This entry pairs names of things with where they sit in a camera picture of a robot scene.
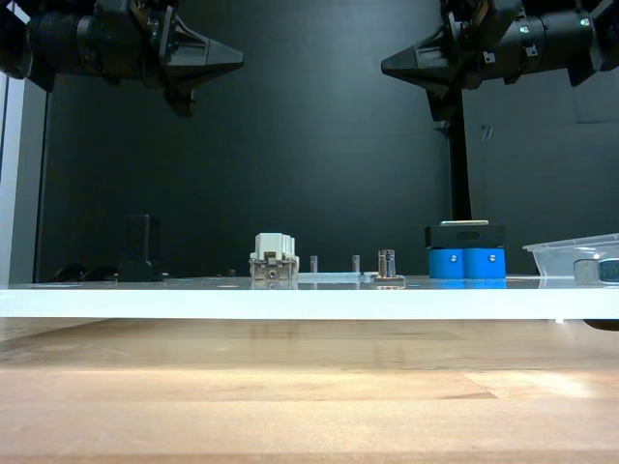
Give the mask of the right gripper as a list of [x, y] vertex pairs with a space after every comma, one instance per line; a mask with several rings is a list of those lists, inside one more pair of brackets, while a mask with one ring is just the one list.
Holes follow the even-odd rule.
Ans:
[[434, 121], [449, 120], [458, 107], [465, 70], [481, 53], [487, 1], [441, 1], [440, 28], [381, 62], [383, 74], [427, 91]]

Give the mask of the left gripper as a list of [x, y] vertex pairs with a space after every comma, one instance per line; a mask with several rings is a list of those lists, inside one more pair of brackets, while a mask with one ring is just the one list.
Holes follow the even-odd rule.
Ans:
[[130, 1], [128, 13], [140, 37], [142, 80], [162, 88], [180, 117], [192, 115], [193, 88], [243, 67], [237, 49], [202, 36], [178, 15], [178, 1]]

